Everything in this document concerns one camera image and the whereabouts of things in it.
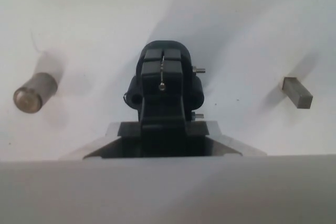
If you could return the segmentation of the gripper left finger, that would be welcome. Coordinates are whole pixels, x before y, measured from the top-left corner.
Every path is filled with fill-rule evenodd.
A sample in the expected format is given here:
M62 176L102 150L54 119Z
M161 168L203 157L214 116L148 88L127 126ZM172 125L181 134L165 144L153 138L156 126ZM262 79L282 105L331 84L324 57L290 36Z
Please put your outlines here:
M141 136L138 122L112 122L104 136L63 155L60 159L92 157L137 158L141 156Z

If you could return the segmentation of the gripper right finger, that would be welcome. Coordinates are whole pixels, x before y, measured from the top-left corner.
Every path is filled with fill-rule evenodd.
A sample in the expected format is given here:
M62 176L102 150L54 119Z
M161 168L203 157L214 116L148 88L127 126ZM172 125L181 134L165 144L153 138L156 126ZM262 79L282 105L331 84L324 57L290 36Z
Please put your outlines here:
M188 156L266 156L257 148L224 135L216 121L194 121L187 124Z

